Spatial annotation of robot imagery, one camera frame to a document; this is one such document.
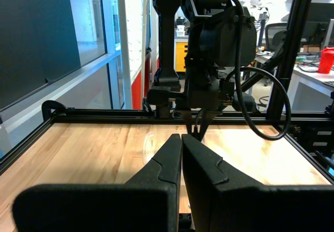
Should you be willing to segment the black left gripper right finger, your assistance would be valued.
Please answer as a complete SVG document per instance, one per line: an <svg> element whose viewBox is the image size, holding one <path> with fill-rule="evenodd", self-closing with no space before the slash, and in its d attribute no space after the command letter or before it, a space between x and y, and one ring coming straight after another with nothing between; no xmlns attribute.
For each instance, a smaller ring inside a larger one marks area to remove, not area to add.
<svg viewBox="0 0 334 232"><path fill-rule="evenodd" d="M264 185L182 135L183 175L196 231L332 231L333 187Z"/></svg>

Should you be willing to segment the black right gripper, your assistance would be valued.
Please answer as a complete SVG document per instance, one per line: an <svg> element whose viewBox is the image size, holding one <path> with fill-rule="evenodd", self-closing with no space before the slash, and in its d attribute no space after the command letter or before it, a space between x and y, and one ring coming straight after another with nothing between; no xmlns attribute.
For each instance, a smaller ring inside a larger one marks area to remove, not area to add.
<svg viewBox="0 0 334 232"><path fill-rule="evenodd" d="M181 91L178 77L171 80L156 78L147 92L147 104L162 108L169 107L172 102L175 102L177 109L181 109L181 116L190 135L194 135L190 109L204 109L199 114L199 141L203 139L208 126L224 106L232 106L235 111L242 110L235 90L235 81L225 78L213 77L202 86L189 81L185 84L184 91Z"/></svg>

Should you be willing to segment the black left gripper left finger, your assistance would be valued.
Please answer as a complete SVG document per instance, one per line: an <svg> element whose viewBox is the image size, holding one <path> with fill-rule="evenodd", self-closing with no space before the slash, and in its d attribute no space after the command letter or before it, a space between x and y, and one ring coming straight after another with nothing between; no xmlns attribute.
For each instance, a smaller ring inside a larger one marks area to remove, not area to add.
<svg viewBox="0 0 334 232"><path fill-rule="evenodd" d="M173 134L123 184L40 184L22 191L18 231L177 231L182 141Z"/></svg>

